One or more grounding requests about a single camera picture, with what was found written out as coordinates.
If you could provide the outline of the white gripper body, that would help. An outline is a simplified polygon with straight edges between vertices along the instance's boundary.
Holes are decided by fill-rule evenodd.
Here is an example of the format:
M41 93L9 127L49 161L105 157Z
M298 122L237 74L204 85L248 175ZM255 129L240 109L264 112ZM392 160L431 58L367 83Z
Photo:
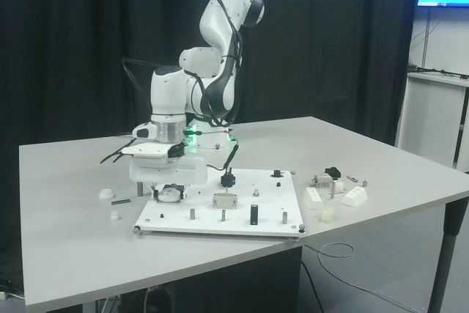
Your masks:
M139 158L130 162L130 179L140 183L178 185L204 184L204 158L184 155L178 158Z

